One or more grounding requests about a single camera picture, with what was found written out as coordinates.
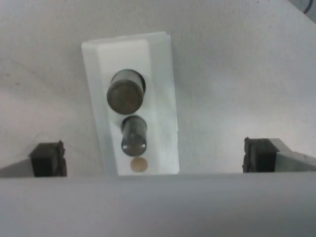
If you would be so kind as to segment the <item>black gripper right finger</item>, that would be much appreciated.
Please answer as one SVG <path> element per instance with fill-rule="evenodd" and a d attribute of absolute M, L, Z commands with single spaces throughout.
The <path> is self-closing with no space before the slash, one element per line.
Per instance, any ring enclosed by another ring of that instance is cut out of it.
<path fill-rule="evenodd" d="M 316 158 L 290 150 L 278 138 L 244 140 L 244 173 L 315 172 Z"/>

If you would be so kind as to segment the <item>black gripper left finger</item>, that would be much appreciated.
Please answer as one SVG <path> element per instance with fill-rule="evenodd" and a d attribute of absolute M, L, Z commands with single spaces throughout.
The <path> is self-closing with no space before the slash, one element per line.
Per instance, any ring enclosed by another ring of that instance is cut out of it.
<path fill-rule="evenodd" d="M 67 177 L 64 143 L 39 143 L 28 157 L 0 169 L 1 178 Z"/>

